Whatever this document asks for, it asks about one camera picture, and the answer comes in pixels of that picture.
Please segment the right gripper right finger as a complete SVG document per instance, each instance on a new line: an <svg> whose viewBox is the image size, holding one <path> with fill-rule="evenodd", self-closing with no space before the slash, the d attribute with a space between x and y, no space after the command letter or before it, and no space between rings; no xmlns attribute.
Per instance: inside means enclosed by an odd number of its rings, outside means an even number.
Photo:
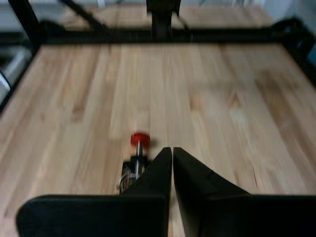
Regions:
<svg viewBox="0 0 316 237"><path fill-rule="evenodd" d="M255 195L194 156L173 150L173 171L188 237L313 237L315 196Z"/></svg>

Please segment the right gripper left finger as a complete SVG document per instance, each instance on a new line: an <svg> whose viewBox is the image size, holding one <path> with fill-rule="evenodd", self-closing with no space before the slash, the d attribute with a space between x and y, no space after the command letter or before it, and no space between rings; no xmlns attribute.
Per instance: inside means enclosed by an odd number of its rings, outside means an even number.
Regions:
<svg viewBox="0 0 316 237"><path fill-rule="evenodd" d="M120 195L43 195L16 214L21 237L166 237L172 151L163 148Z"/></svg>

